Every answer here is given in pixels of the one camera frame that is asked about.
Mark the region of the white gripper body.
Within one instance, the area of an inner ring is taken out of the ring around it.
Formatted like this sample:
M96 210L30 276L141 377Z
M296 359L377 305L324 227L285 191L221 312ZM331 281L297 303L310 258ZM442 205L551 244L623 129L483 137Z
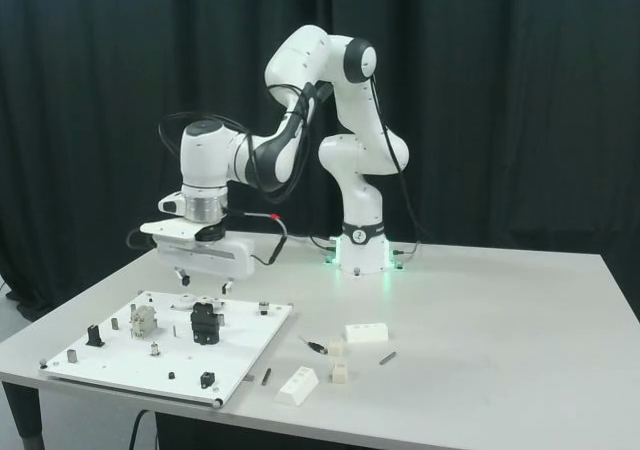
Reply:
M154 241L159 258L180 274L248 277L254 272L255 245L251 239L225 236L216 241L198 241L194 237L155 235Z

